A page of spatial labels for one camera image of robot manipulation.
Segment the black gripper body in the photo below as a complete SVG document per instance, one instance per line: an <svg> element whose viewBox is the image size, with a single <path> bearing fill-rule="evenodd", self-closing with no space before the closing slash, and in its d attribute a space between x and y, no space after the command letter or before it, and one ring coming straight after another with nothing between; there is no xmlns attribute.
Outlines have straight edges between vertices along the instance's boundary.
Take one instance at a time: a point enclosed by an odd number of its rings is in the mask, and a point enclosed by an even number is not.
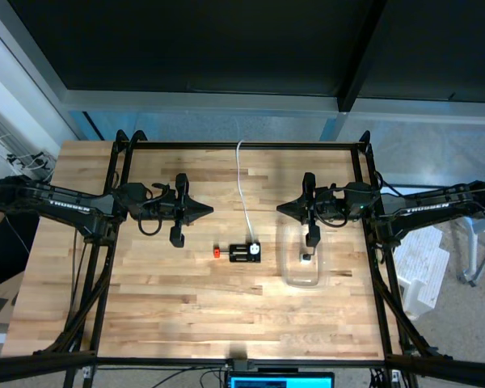
<svg viewBox="0 0 485 388"><path fill-rule="evenodd" d="M325 226L341 228L346 225L346 215L343 210L343 201L335 197L335 185L329 188L316 187L315 175L307 172L302 181L304 194L304 222L308 226L306 245L316 247L321 240L320 227L317 221Z"/></svg>
<svg viewBox="0 0 485 388"><path fill-rule="evenodd" d="M154 232L145 232L145 235L154 236L162 229L164 221L173 221L170 229L170 242L173 247L184 247L185 237L182 233L183 225L187 225L187 194L188 178L185 174L175 177L175 189L169 184L153 183L153 188L161 192L145 202L145 219L158 221L158 228Z"/></svg>

